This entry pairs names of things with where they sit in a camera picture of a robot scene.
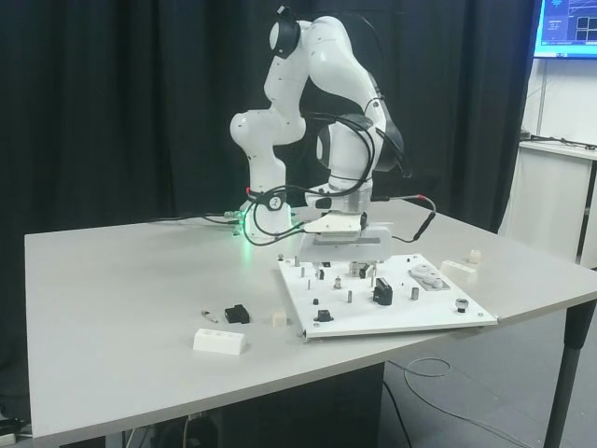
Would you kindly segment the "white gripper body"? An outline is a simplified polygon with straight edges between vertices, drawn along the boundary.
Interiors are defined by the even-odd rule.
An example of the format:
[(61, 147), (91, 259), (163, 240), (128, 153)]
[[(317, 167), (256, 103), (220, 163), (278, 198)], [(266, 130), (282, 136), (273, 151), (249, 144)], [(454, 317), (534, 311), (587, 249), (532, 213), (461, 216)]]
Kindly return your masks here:
[(307, 262), (378, 262), (389, 259), (392, 234), (384, 226), (369, 225), (359, 232), (306, 233), (298, 245), (298, 260)]

